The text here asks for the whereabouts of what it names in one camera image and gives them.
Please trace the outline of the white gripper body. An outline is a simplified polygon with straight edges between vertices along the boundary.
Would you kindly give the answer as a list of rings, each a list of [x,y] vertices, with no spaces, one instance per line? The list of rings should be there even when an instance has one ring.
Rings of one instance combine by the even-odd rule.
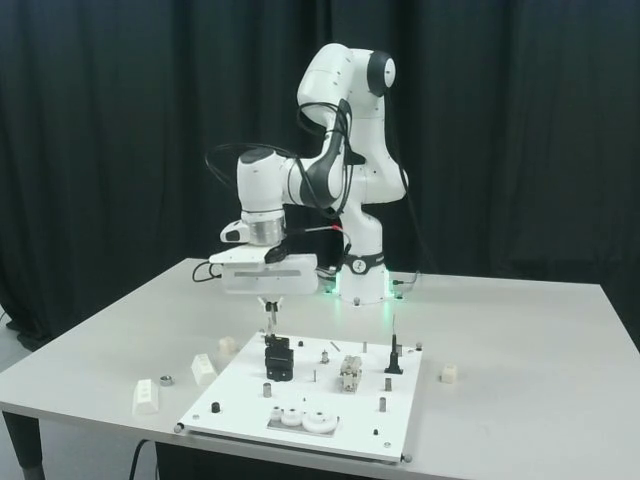
[[[227,293],[247,295],[308,295],[318,288],[317,257],[288,255],[271,264],[222,265],[222,285]]]

